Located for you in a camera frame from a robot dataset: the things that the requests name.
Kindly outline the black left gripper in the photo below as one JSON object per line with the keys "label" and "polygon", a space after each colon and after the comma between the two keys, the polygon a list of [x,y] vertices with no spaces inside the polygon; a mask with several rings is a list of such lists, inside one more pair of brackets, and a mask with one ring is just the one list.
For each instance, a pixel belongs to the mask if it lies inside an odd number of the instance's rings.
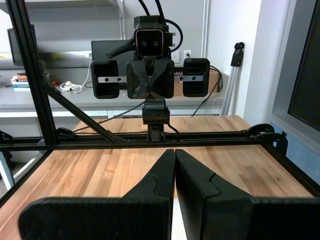
{"label": "black left gripper", "polygon": [[119,74],[116,60],[93,61],[91,78],[94,96],[116,99],[125,89],[130,99],[170,99],[176,82],[182,83],[182,95],[204,97],[209,91],[210,62],[206,58],[186,58],[183,67],[170,59],[145,57],[131,60],[124,75]]}

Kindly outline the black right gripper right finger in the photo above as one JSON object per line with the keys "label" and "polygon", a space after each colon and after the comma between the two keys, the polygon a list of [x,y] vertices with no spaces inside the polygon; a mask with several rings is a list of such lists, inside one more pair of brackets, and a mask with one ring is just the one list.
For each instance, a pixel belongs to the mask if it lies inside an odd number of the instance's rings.
{"label": "black right gripper right finger", "polygon": [[255,197],[182,149],[176,189],[189,240],[317,240],[320,200]]}

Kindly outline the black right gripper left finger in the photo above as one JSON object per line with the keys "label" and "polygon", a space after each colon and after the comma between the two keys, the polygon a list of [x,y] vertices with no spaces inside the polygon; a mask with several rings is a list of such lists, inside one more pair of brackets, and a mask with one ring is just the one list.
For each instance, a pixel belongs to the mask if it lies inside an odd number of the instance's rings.
{"label": "black right gripper left finger", "polygon": [[47,197],[18,218],[23,240],[169,240],[175,151],[167,149],[123,197]]}

